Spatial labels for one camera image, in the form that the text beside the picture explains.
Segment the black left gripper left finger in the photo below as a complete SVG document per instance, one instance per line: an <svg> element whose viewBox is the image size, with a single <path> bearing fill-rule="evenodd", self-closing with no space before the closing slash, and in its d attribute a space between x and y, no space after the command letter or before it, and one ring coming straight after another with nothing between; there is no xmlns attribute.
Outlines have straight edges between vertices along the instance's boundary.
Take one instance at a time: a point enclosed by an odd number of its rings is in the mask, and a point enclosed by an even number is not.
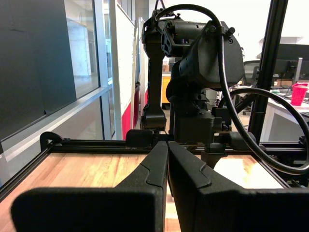
<svg viewBox="0 0 309 232"><path fill-rule="evenodd" d="M162 232L168 146L158 142L114 188L34 188L11 206L18 232Z"/></svg>

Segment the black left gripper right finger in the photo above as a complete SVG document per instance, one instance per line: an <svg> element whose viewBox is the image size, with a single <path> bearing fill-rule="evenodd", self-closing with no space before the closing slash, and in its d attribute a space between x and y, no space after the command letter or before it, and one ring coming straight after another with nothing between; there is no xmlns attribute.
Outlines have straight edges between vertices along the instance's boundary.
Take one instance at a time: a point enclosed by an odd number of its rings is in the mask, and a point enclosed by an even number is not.
<svg viewBox="0 0 309 232"><path fill-rule="evenodd" d="M245 189L176 142L169 142L169 185L183 232L306 232L304 188Z"/></svg>

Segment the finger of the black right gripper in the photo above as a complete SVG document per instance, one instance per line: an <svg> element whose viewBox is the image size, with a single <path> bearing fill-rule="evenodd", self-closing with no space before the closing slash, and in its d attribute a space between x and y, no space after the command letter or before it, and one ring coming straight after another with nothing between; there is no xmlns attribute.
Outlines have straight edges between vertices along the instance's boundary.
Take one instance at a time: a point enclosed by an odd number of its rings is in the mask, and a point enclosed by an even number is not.
<svg viewBox="0 0 309 232"><path fill-rule="evenodd" d="M201 152L201 160L214 169L221 158L227 157L225 148L226 145L205 145L204 151Z"/></svg>

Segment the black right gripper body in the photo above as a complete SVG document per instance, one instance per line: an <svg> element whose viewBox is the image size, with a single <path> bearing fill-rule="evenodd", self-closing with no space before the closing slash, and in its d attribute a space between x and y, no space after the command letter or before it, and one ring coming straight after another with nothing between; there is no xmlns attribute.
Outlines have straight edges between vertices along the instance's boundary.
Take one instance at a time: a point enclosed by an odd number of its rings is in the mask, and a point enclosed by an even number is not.
<svg viewBox="0 0 309 232"><path fill-rule="evenodd" d="M126 134L126 146L134 148L154 147L159 141L175 141L181 145L228 144L231 148L247 148L246 140L239 132L215 136L212 131L182 131L180 134L155 134L152 130L129 130Z"/></svg>

